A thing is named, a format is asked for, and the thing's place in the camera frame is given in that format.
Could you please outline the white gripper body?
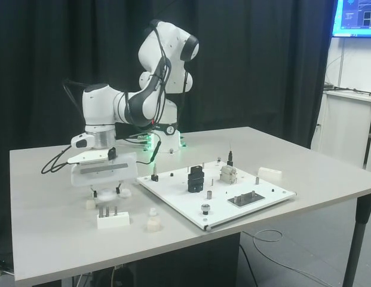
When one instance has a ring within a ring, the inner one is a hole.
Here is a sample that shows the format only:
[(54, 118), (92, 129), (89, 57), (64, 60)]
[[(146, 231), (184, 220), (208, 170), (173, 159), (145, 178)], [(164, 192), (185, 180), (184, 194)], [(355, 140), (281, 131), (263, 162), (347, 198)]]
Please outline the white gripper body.
[(71, 183), (76, 187), (108, 184), (137, 178), (137, 154), (117, 154), (109, 160), (106, 152), (83, 152), (70, 159)]

